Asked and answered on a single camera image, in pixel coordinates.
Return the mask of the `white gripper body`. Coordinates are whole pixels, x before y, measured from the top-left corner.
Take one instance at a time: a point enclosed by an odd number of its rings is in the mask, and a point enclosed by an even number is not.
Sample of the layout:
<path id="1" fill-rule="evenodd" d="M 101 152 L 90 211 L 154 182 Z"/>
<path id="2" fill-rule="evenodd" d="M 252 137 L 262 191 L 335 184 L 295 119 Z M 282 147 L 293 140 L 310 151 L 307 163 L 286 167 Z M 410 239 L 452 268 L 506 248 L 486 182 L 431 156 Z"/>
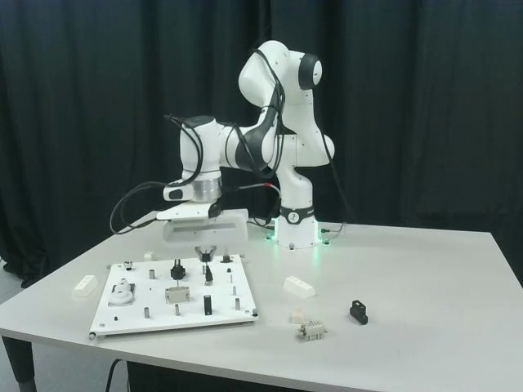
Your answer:
<path id="1" fill-rule="evenodd" d="M 208 208 L 170 208 L 162 212 L 166 247 L 230 246 L 248 240 L 248 211 L 232 209 L 208 216 Z"/>

